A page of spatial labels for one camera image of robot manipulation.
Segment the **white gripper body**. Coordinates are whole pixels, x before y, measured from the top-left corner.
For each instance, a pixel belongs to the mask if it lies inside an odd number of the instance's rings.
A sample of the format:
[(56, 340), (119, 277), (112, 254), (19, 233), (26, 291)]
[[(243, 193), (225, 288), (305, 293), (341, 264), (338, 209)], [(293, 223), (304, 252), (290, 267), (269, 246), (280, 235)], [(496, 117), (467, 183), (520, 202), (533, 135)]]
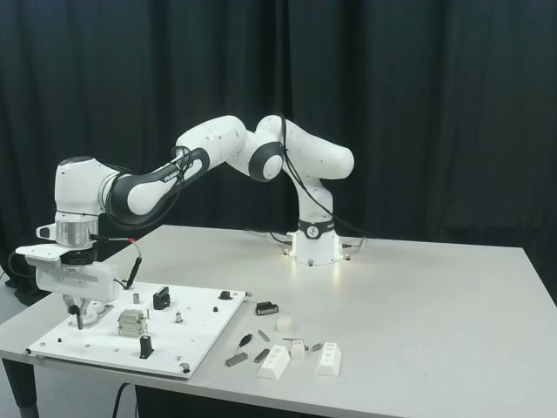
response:
[(38, 266), (36, 281), (40, 289), (83, 300), (109, 303), (119, 297), (117, 267), (94, 261), (88, 265)]

